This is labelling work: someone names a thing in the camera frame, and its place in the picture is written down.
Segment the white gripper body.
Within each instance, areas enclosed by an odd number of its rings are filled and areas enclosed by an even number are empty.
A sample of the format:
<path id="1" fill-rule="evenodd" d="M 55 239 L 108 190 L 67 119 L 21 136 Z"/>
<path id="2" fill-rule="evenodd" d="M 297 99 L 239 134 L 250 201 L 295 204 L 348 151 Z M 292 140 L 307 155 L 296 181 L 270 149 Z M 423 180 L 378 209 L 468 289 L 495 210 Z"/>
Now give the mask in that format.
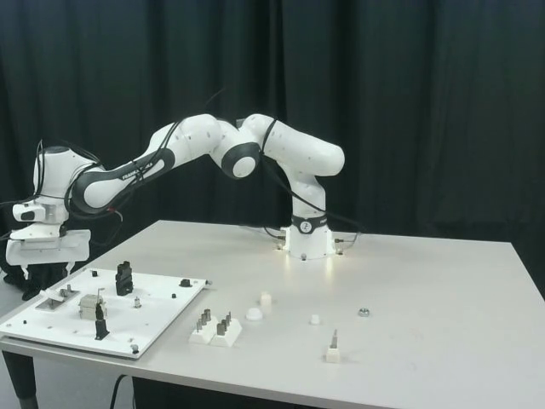
<path id="1" fill-rule="evenodd" d="M 8 264 L 82 262 L 89 258 L 91 232 L 70 230 L 53 239 L 10 239 L 5 258 Z"/>

